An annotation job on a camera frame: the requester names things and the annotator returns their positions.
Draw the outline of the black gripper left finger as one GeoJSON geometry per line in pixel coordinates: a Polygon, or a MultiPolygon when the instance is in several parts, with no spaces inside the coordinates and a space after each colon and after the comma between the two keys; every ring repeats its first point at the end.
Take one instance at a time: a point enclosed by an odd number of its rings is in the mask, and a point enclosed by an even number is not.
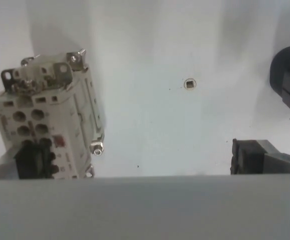
{"type": "Polygon", "coordinates": [[[0,180],[52,179],[59,167],[47,143],[26,143],[10,148],[0,157],[0,180]]]}

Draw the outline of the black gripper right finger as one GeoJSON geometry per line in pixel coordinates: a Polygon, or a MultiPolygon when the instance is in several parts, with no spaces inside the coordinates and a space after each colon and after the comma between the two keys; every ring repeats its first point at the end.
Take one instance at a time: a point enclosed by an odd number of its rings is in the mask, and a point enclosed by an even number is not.
{"type": "Polygon", "coordinates": [[[290,155],[268,140],[233,139],[230,174],[290,174],[290,155]]]}

